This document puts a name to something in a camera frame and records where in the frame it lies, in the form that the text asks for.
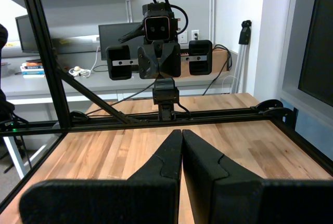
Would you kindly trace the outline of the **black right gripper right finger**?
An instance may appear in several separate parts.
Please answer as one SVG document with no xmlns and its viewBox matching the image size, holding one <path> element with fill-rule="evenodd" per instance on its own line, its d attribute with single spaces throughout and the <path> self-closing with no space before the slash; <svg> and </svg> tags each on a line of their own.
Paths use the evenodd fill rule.
<svg viewBox="0 0 333 224">
<path fill-rule="evenodd" d="M 261 178 L 191 130 L 183 169 L 195 223 L 332 222 L 332 181 Z"/>
</svg>

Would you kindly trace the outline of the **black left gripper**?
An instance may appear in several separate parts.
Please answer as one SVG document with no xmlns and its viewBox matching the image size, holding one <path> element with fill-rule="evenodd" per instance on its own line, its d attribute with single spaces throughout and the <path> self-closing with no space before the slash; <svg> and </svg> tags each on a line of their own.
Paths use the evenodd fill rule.
<svg viewBox="0 0 333 224">
<path fill-rule="evenodd" d="M 127 45 L 106 49 L 109 77 L 128 80 L 133 71 L 141 79 L 180 77 L 182 62 L 188 64 L 190 75 L 209 75 L 212 72 L 212 43 L 209 40 L 190 41 L 188 49 L 177 42 L 153 42 L 137 48 L 137 58 L 131 58 Z"/>
</svg>

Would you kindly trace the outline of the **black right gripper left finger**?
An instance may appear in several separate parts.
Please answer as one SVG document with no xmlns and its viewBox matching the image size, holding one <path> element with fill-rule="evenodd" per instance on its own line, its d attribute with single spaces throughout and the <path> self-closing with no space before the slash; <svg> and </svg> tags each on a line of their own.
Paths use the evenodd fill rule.
<svg viewBox="0 0 333 224">
<path fill-rule="evenodd" d="M 23 223 L 177 223 L 182 132 L 127 180 L 45 180 L 21 197 Z"/>
</svg>

